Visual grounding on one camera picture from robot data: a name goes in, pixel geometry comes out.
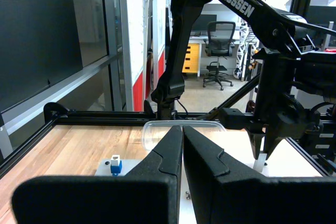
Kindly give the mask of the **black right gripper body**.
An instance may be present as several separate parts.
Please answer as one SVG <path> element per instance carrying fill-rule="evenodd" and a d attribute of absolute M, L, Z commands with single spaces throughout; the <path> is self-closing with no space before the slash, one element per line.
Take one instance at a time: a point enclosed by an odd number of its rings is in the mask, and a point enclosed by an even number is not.
<path fill-rule="evenodd" d="M 300 138 L 307 130 L 307 111 L 290 95 L 299 49 L 279 52 L 261 49 L 253 58 L 262 60 L 253 114 L 234 108 L 221 108 L 218 119 L 231 130 L 266 128 L 274 138 Z"/>

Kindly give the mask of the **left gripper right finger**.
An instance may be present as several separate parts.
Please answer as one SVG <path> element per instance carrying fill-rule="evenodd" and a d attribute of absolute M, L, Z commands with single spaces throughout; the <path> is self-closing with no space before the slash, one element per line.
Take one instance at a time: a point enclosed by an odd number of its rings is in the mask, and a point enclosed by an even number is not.
<path fill-rule="evenodd" d="M 335 223 L 332 177 L 266 177 L 190 126 L 183 161 L 198 223 Z"/>

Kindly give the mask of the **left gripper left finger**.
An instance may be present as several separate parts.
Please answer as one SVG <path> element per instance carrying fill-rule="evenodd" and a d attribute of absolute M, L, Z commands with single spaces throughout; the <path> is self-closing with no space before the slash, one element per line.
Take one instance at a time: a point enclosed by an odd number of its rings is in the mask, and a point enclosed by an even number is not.
<path fill-rule="evenodd" d="M 173 126 L 126 175 L 40 176 L 12 195 L 18 223 L 178 223 L 183 133 Z"/>

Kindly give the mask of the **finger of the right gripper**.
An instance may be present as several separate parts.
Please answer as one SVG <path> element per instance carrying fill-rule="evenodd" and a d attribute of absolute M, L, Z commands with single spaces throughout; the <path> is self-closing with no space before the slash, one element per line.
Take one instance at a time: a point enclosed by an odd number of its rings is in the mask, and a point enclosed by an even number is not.
<path fill-rule="evenodd" d="M 278 144 L 283 140 L 283 137 L 278 137 L 272 132 L 267 132 L 264 139 L 263 153 L 266 154 L 266 160 L 271 156 Z"/>
<path fill-rule="evenodd" d="M 262 130 L 247 130 L 254 159 L 259 158 L 261 141 L 264 137 Z"/>

